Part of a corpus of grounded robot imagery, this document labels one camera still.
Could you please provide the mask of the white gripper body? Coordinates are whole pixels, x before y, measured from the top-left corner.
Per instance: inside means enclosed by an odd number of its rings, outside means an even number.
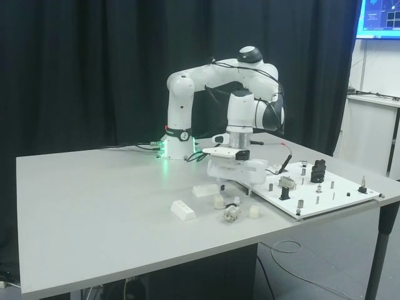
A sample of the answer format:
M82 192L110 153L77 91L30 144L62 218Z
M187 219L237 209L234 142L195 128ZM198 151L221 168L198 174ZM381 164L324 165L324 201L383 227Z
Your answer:
M207 174L217 179L227 179L246 184L264 184L268 160L248 159L246 161L218 161L210 159Z

